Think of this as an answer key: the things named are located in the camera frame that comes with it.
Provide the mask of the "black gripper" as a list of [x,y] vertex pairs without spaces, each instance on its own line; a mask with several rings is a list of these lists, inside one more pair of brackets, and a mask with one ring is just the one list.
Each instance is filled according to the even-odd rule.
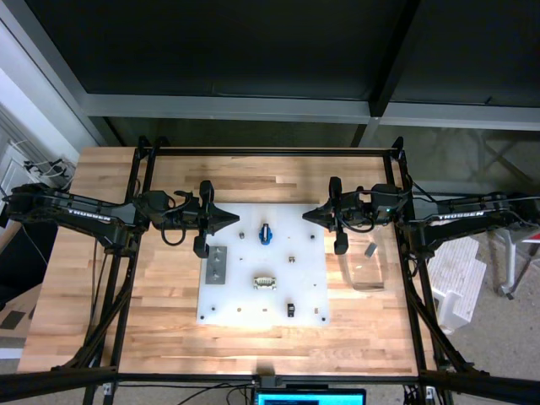
[[239,222],[240,216],[224,211],[213,203],[214,188],[209,180],[201,182],[199,197],[192,192],[184,192],[183,197],[181,221],[185,230],[198,232],[193,241],[193,251],[199,258],[206,259],[209,255],[207,236]]
[[303,220],[335,233],[333,246],[336,255],[344,255],[348,250],[348,234],[345,230],[357,234],[372,231],[372,217],[366,213],[359,194],[343,193],[341,179],[332,176],[329,181],[329,201],[302,214]]

